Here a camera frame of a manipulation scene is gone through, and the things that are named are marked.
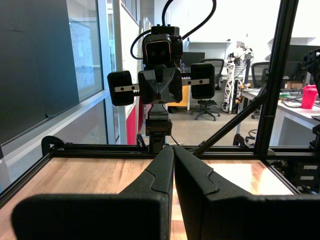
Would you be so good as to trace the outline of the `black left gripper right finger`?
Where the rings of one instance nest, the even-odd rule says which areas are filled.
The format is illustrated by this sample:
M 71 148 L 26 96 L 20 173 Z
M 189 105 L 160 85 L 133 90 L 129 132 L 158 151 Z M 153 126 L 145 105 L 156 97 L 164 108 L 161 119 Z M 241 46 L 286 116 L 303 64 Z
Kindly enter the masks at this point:
M 182 147 L 175 186 L 190 240 L 317 240 L 318 195 L 254 195 Z

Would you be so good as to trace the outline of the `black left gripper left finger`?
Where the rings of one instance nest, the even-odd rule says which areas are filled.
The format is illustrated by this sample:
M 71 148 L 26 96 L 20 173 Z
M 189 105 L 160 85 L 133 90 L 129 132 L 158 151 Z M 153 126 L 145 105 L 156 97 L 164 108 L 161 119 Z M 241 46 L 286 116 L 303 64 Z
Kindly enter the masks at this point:
M 11 214 L 19 240 L 168 240 L 174 151 L 164 147 L 118 194 L 37 194 Z

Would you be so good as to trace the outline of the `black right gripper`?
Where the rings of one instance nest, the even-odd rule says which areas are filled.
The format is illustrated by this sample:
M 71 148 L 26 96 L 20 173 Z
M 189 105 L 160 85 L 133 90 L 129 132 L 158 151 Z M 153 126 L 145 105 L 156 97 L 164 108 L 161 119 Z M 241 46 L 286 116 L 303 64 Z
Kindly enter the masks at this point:
M 215 66 L 211 62 L 194 63 L 190 72 L 178 67 L 143 70 L 138 83 L 133 84 L 128 70 L 111 72 L 107 76 L 112 104 L 128 106 L 134 97 L 144 105 L 178 103 L 183 100 L 183 87 L 191 87 L 194 99 L 210 99 L 215 95 Z

